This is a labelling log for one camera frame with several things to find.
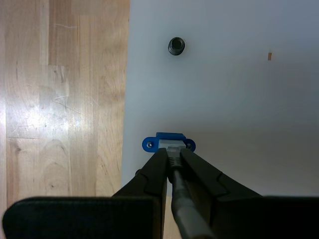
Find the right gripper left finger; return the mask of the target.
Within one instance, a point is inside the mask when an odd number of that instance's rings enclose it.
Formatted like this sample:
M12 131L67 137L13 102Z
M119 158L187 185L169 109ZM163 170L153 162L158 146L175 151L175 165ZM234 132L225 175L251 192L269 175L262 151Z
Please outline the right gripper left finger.
M152 238L163 238L167 189L167 151L160 148L113 197L150 197L153 202Z

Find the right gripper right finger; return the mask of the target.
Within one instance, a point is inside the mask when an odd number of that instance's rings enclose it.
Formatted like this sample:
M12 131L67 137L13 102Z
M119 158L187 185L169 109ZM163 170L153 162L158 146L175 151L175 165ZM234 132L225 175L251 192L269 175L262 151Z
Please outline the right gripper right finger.
M181 158L195 205L214 232L256 232L262 226L262 196L190 151Z

